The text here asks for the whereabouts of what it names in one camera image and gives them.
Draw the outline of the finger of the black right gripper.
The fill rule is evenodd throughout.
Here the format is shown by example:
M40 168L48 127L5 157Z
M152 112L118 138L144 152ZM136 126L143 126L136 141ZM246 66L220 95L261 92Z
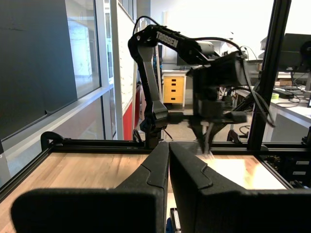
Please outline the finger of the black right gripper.
M192 129L194 135L196 136L196 139L198 141L198 144L201 148L202 153L207 152L206 149L206 138L203 134L203 125L200 121L190 121L190 128Z
M209 123L206 132L206 147L211 147L213 138L217 132L218 132L218 124L213 122Z

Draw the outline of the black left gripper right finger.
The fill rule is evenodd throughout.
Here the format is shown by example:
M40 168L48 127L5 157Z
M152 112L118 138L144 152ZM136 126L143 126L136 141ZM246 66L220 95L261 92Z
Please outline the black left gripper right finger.
M170 179L184 233L308 233L307 189L248 190L171 142Z

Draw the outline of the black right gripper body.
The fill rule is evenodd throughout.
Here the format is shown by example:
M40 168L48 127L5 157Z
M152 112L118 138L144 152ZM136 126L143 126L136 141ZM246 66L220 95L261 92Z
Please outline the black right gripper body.
M209 126L211 123L241 124L247 121L247 113L228 109L225 101L218 98L204 100L198 96L192 97L192 115L183 114L179 122L187 122L190 126Z

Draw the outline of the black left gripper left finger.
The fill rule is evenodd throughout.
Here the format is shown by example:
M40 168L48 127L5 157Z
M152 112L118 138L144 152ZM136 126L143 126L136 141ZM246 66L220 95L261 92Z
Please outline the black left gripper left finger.
M20 195L11 219L18 233L163 233L169 145L159 143L114 189L48 188Z

